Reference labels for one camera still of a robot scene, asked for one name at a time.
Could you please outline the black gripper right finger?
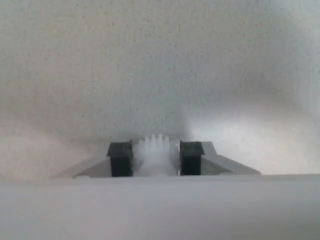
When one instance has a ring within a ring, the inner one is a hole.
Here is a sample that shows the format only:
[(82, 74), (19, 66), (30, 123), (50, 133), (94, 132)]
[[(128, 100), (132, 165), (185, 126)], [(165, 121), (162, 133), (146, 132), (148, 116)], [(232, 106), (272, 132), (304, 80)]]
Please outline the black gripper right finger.
[(179, 145), (182, 176), (260, 175), (251, 167), (219, 155), (212, 142), (185, 142)]

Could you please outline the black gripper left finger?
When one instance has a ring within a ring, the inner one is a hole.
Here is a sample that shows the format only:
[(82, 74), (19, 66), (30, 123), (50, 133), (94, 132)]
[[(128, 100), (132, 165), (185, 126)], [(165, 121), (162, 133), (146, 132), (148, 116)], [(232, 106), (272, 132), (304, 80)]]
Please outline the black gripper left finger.
[(123, 178), (133, 176), (133, 141), (113, 141), (99, 146), (93, 156), (55, 178)]

